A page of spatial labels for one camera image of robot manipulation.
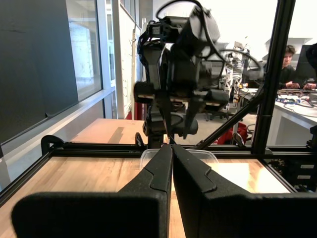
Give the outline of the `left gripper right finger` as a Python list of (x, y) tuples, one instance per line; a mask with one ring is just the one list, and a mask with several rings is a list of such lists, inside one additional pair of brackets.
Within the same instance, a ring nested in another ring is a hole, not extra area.
[(250, 193), (173, 145), (173, 180), (188, 238), (314, 238), (312, 193)]

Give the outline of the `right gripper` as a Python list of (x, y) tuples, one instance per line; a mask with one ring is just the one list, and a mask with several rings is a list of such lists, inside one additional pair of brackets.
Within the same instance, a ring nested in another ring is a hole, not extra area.
[(156, 105), (163, 119), (168, 137), (171, 137), (171, 104), (189, 102), (183, 138), (189, 134), (198, 112), (205, 107), (223, 107), (229, 97), (218, 86), (213, 86), (211, 71), (200, 62), (177, 59), (144, 59), (146, 81), (135, 83), (133, 96), (137, 103)]

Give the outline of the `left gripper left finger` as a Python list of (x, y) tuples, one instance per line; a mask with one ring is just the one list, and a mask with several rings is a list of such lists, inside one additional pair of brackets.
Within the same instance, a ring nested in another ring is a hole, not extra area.
[(19, 200), (19, 238), (166, 238), (172, 148), (164, 145), (118, 192), (41, 192)]

